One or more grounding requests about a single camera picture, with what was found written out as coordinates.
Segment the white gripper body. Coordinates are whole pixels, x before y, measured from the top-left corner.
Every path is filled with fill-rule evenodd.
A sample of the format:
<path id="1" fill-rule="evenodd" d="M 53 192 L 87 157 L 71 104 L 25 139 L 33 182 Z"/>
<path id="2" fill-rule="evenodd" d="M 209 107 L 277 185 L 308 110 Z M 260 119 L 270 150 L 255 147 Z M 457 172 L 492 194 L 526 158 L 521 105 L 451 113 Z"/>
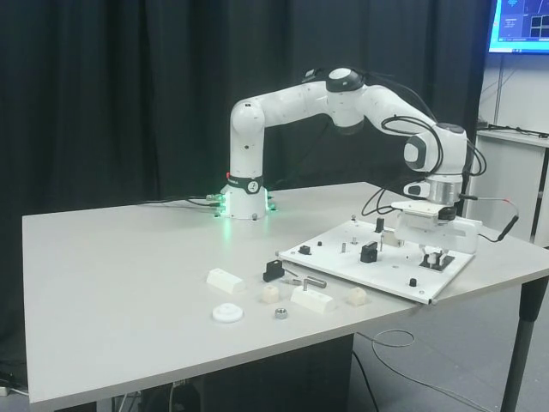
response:
<path id="1" fill-rule="evenodd" d="M 478 247 L 480 224 L 456 217 L 440 220 L 437 216 L 414 215 L 401 212 L 395 227 L 397 239 L 441 250 L 475 253 Z"/>

